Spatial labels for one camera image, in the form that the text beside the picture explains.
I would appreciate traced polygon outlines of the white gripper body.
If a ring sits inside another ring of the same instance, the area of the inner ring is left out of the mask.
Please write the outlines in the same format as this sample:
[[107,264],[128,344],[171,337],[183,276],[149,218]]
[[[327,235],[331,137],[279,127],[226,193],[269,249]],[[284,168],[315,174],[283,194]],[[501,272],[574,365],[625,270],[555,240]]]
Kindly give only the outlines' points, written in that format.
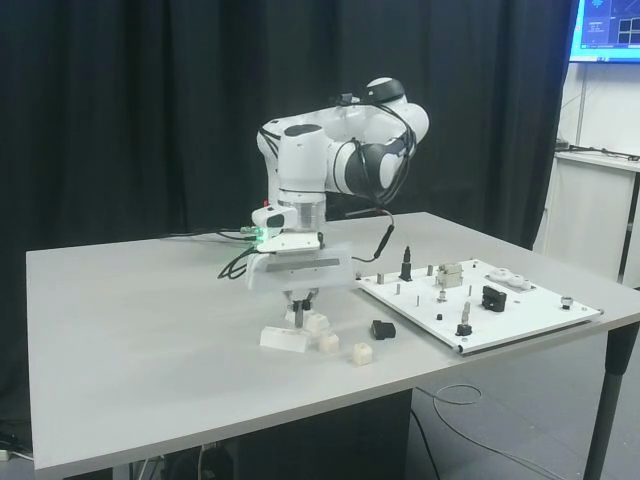
[[255,292],[285,292],[348,286],[354,280],[347,244],[294,253],[253,253],[247,285]]

